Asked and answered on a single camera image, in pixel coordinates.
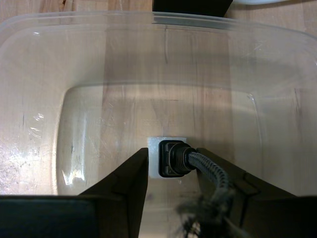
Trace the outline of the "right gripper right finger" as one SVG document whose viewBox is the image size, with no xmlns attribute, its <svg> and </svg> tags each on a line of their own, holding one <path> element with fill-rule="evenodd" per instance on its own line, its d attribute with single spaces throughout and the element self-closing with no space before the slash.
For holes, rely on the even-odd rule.
<svg viewBox="0 0 317 238">
<path fill-rule="evenodd" d="M 296 227 L 289 221 L 290 213 L 284 204 L 295 195 L 272 185 L 215 153 L 198 148 L 198 152 L 211 159 L 227 172 L 235 189 L 230 221 L 253 238 L 294 238 Z"/>
</svg>

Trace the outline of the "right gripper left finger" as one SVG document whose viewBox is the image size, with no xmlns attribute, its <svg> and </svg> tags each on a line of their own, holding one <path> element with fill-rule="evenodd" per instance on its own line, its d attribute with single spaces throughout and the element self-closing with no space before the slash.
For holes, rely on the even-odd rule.
<svg viewBox="0 0 317 238">
<path fill-rule="evenodd" d="M 99 238 L 137 238 L 148 187 L 148 149 L 141 148 L 81 196 L 93 201 Z"/>
</svg>

